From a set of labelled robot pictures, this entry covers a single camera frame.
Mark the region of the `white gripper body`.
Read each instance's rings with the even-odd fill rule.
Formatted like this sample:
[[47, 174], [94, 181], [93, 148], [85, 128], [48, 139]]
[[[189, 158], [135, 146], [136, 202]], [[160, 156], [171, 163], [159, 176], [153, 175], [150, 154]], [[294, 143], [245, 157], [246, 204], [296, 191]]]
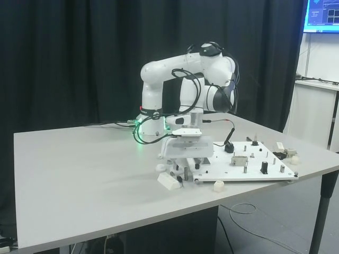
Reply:
[[166, 159], [209, 158], [213, 155], [213, 139], [208, 135], [167, 138], [160, 153]]

